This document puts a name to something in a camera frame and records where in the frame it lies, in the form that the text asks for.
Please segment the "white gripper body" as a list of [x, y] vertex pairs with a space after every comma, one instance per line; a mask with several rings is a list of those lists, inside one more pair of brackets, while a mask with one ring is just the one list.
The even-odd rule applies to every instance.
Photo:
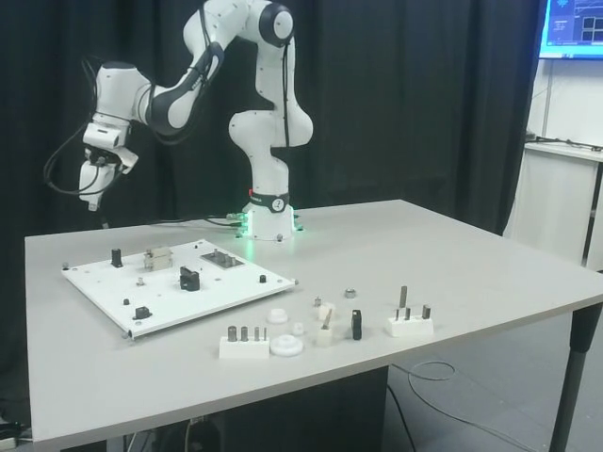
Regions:
[[79, 199], [84, 202], [98, 202], [107, 186], [107, 165], [96, 166], [85, 161], [79, 175]]

